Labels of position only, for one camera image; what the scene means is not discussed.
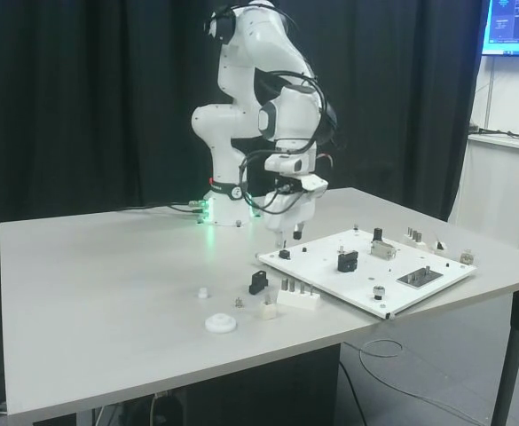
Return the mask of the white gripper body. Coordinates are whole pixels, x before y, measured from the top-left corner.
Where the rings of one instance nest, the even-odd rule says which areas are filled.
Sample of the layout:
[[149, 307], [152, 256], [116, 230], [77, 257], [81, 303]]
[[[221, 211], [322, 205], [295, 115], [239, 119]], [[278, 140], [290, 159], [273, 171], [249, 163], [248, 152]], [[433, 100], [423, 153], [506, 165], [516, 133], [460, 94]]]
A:
[[267, 193], [264, 199], [263, 220], [272, 232], [290, 233], [295, 225], [311, 220], [315, 213], [316, 200], [304, 193], [275, 194]]

